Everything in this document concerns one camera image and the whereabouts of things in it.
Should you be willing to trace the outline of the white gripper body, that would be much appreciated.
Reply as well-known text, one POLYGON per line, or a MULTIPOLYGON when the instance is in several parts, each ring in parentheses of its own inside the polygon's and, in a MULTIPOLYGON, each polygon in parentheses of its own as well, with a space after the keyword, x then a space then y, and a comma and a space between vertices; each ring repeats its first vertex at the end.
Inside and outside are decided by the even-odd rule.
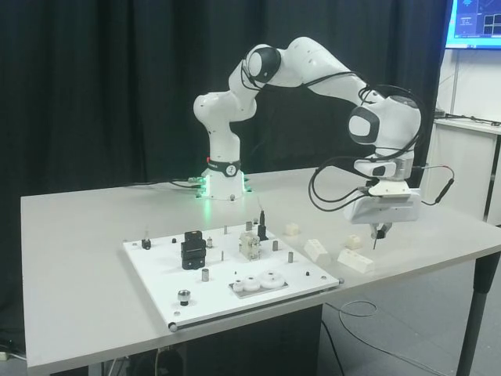
POLYGON ((412 222, 419 218, 421 189, 411 188, 410 195, 370 197, 358 194, 357 201, 344 208, 344 217, 352 224, 412 222))

